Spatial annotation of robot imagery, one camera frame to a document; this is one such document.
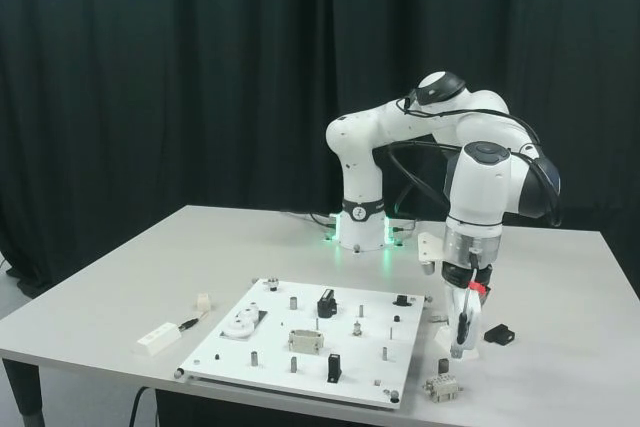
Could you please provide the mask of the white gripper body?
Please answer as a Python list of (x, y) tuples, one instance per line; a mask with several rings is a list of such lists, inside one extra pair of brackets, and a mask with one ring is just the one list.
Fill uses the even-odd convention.
[(470, 288), (445, 283), (445, 304), (451, 345), (458, 344), (465, 351), (472, 351), (480, 337), (482, 305), (480, 295)]

